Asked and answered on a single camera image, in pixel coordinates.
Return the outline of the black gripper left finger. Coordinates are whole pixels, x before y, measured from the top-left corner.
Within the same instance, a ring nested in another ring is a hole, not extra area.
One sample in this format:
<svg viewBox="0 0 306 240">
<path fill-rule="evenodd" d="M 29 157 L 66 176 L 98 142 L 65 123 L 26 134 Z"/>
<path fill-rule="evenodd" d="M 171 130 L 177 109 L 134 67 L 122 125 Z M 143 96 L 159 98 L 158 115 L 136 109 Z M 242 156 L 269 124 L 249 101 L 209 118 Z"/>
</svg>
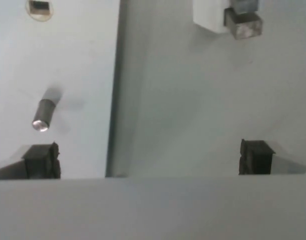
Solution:
<svg viewBox="0 0 306 240">
<path fill-rule="evenodd" d="M 12 156 L 0 161 L 0 180 L 60 179 L 59 155 L 55 142 L 23 145 Z"/>
</svg>

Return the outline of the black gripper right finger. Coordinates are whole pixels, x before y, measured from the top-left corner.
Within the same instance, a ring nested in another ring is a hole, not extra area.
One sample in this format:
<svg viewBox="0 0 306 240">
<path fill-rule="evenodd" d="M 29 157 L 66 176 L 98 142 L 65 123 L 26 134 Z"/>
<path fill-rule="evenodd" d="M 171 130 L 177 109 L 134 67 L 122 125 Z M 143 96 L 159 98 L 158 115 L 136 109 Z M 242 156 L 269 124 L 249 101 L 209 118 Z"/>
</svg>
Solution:
<svg viewBox="0 0 306 240">
<path fill-rule="evenodd" d="M 306 164 L 275 141 L 241 140 L 239 175 L 301 175 Z"/>
</svg>

